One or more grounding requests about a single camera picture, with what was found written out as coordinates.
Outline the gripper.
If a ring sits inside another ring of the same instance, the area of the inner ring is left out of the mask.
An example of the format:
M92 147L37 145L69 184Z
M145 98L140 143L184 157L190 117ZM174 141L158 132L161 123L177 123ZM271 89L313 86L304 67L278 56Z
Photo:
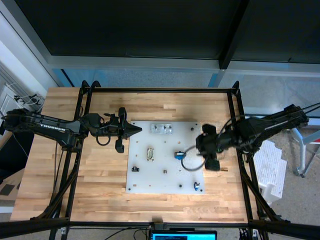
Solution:
M118 153L124 153L125 147L123 145L123 138L130 138L131 136L140 133L142 128L130 124L125 120L127 119L127 112L124 107L120 107L118 110L118 116L112 114L109 120L108 133L110 137L117 137L115 141L115 150Z
M210 124L202 126L202 134L196 138L196 148L204 158L204 167L208 171L220 171L220 162L217 159L216 127Z

